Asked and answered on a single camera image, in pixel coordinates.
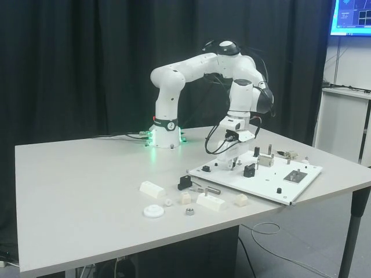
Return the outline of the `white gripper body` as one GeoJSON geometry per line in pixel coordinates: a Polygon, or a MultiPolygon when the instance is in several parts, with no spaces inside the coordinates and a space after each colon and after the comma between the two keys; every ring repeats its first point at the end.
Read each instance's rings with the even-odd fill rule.
{"type": "Polygon", "coordinates": [[[227,141],[222,145],[223,142],[220,140],[217,143],[217,148],[221,147],[217,151],[217,160],[221,162],[233,160],[249,150],[248,142],[227,141]]]}

